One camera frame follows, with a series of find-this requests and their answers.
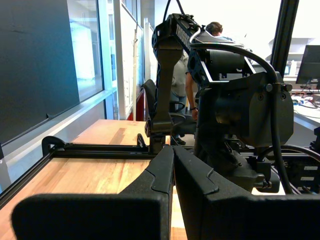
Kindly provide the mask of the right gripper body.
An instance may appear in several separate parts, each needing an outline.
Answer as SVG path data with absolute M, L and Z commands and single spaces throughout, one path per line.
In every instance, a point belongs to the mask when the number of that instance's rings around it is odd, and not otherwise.
M 291 87 L 279 73 L 275 75 L 276 81 L 259 72 L 200 90 L 195 155 L 219 174 L 231 177 L 253 170 L 229 137 L 266 148 L 276 137 L 284 145 L 293 135 Z

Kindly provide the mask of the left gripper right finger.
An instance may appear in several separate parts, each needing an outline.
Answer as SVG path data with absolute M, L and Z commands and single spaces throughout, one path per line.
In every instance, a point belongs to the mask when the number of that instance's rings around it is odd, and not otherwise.
M 317 240 L 318 195 L 253 195 L 180 146 L 174 178 L 190 240 Z

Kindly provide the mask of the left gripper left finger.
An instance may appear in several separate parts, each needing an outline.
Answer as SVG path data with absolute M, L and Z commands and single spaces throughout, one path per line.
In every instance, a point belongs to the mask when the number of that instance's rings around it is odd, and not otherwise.
M 37 194 L 11 214 L 19 240 L 168 240 L 174 150 L 165 146 L 118 194 Z

